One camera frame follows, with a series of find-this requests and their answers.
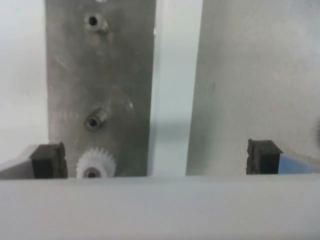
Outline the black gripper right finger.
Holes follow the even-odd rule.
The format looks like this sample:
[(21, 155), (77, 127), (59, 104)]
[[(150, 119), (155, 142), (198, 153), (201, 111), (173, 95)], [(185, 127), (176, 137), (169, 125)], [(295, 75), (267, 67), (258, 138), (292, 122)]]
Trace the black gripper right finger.
[(297, 153), (281, 141), (248, 140), (247, 175), (318, 174), (320, 160)]

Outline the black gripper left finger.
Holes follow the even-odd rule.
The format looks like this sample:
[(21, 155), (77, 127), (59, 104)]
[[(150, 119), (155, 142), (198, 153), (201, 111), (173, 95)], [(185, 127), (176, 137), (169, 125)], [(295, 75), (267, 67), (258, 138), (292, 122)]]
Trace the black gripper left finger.
[(67, 179), (68, 165), (63, 142), (32, 144), (16, 158), (0, 164), (1, 179)]

